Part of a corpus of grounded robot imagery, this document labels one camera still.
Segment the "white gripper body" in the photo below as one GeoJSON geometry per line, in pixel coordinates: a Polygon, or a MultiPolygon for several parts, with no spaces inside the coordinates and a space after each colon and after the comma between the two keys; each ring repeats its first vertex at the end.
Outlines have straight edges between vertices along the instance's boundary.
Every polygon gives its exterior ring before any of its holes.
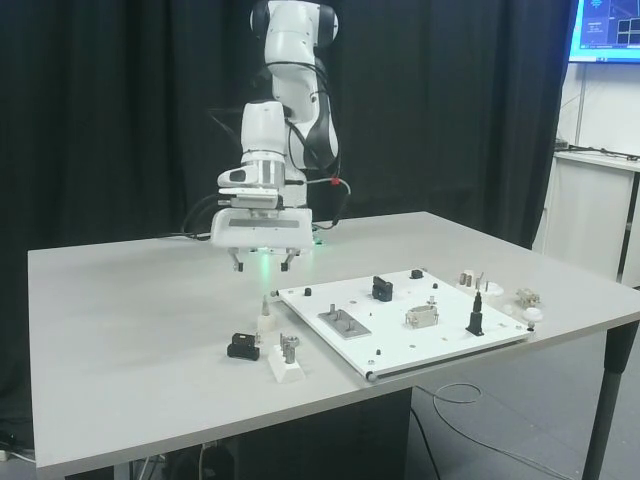
{"type": "Polygon", "coordinates": [[[260,210],[226,208],[211,225],[211,242],[220,248],[306,249],[313,245],[312,212],[306,208],[260,210]]]}

